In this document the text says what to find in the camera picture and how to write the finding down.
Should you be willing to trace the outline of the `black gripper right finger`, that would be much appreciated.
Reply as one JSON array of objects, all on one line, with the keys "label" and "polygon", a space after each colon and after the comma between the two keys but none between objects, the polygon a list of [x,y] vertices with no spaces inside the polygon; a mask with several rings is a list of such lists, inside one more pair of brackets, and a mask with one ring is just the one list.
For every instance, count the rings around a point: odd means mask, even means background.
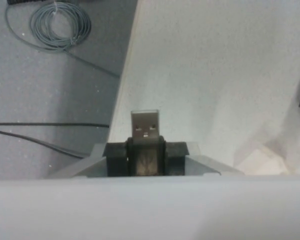
[{"label": "black gripper right finger", "polygon": [[200,151],[196,142],[167,142],[165,160],[166,176],[243,175],[244,173],[226,165]]}]

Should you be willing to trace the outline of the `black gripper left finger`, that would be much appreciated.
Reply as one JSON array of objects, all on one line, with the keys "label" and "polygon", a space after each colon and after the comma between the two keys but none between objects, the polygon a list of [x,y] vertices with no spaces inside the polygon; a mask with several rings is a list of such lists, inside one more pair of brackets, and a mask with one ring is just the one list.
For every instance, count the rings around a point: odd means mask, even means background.
[{"label": "black gripper left finger", "polygon": [[128,159],[124,142],[97,143],[91,153],[52,174],[50,178],[127,177]]}]

